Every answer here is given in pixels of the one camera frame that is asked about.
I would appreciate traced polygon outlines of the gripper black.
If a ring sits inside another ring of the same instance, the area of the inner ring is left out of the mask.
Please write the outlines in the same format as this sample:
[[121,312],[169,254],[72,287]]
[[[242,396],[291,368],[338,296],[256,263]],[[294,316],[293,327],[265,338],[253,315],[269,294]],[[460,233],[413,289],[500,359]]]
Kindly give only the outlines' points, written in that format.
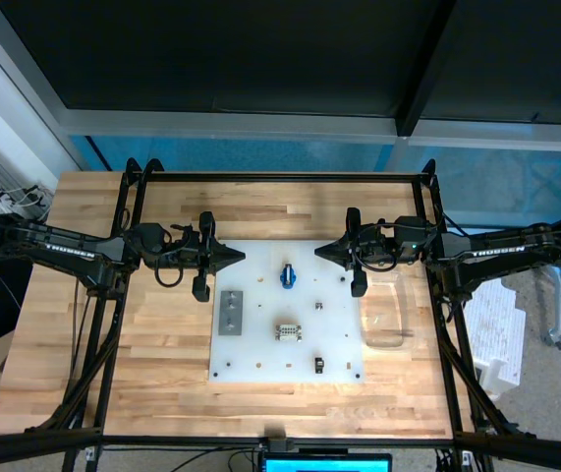
[[394,268],[394,255],[381,232],[383,225],[383,221],[362,224],[360,210],[349,207],[346,233],[314,250],[317,257],[352,272],[351,294],[354,298],[363,297],[368,289],[367,271],[386,273]]
[[[191,225],[172,225],[173,229],[182,231],[181,239],[176,243],[176,251],[169,257],[172,267],[183,278],[185,269],[195,269],[192,293],[197,301],[208,301],[210,288],[207,276],[210,274],[211,242],[215,235],[215,219],[211,211],[204,211],[199,216],[198,230]],[[237,264],[246,258],[246,254],[230,248],[217,240],[213,241],[213,270],[218,272],[228,266]]]

